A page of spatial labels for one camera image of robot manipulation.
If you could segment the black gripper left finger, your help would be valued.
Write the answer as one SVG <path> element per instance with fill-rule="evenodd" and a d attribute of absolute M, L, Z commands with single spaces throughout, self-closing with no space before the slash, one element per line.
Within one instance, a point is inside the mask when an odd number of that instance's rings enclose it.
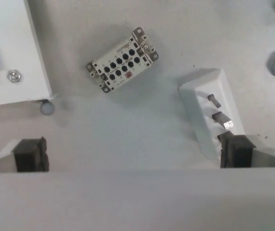
<path fill-rule="evenodd" d="M 48 172 L 47 140 L 15 139 L 0 151 L 0 173 Z"/>

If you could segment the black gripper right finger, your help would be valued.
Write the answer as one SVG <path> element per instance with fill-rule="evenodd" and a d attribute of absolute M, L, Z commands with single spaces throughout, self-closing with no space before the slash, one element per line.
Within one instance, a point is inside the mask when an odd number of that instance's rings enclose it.
<path fill-rule="evenodd" d="M 220 168 L 275 167 L 275 148 L 266 146 L 255 135 L 220 135 Z"/>

